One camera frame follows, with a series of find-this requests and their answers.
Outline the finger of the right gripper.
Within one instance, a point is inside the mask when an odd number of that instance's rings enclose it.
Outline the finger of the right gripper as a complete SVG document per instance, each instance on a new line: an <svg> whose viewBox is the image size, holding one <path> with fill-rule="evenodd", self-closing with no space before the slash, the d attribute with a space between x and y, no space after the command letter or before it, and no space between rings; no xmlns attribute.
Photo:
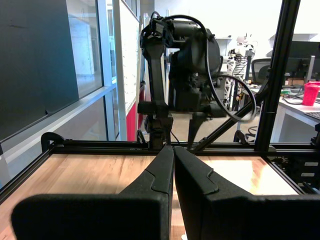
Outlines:
<svg viewBox="0 0 320 240"><path fill-rule="evenodd" d="M187 147L192 148L195 137L201 125L207 121L207 115L204 112L195 112L189 120Z"/></svg>

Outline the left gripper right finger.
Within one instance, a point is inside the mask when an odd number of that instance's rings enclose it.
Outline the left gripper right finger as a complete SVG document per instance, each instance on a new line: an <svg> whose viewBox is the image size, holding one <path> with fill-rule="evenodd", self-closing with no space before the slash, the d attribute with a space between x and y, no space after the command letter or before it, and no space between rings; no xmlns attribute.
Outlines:
<svg viewBox="0 0 320 240"><path fill-rule="evenodd" d="M174 178L189 240L317 240L320 197L253 195L176 147Z"/></svg>

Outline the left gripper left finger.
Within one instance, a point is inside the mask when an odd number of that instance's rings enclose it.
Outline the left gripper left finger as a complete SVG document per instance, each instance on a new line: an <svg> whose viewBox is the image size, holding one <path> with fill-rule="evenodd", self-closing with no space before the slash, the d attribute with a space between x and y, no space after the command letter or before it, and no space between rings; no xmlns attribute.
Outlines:
<svg viewBox="0 0 320 240"><path fill-rule="evenodd" d="M38 194L11 214L18 240L168 240L174 150L164 147L118 194Z"/></svg>

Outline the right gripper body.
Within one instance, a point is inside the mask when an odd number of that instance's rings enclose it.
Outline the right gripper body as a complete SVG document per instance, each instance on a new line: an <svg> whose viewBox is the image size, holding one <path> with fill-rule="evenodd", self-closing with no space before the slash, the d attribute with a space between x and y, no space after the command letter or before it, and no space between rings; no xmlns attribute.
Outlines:
<svg viewBox="0 0 320 240"><path fill-rule="evenodd" d="M207 118L223 118L227 114L215 103L201 103L194 99L178 99L168 102L169 111L175 114L192 115L205 113Z"/></svg>

